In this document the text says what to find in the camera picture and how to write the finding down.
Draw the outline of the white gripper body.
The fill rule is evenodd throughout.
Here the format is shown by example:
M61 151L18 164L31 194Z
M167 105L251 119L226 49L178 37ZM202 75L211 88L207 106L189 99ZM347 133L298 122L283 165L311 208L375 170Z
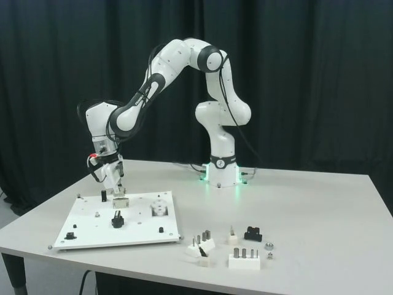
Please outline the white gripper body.
M102 167L103 184L105 188L117 188L124 176L123 163L113 162Z

